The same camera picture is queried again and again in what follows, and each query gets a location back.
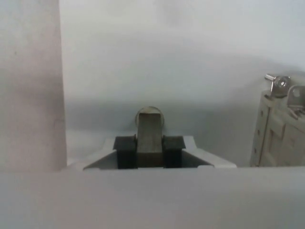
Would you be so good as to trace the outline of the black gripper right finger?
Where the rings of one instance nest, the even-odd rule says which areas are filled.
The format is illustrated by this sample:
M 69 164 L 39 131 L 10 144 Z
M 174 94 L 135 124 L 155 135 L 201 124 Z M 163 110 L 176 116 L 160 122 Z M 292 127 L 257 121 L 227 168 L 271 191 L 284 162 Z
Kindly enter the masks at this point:
M 193 136 L 164 136 L 165 168 L 237 168 L 237 165 L 197 147 Z

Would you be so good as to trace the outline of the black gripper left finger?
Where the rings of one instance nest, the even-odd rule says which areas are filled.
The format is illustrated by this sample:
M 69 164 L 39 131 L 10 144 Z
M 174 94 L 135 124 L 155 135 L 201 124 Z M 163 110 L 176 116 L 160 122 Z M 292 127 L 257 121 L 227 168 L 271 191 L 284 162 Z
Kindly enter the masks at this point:
M 117 136 L 104 141 L 100 151 L 88 156 L 82 162 L 83 170 L 126 170 L 137 169 L 136 135 Z

